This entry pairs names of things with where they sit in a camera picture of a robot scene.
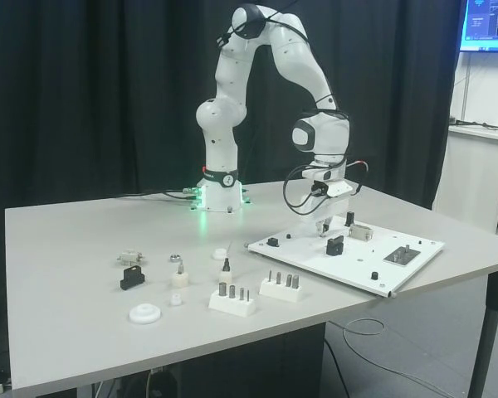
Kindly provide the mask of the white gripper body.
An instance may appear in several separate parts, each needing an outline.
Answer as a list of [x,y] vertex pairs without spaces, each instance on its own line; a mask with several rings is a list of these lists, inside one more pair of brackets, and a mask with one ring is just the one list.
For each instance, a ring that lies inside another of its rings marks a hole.
[[306,202],[299,208],[300,219],[314,227],[329,225],[334,216],[345,213],[349,208],[349,195],[341,197],[314,197],[306,195]]

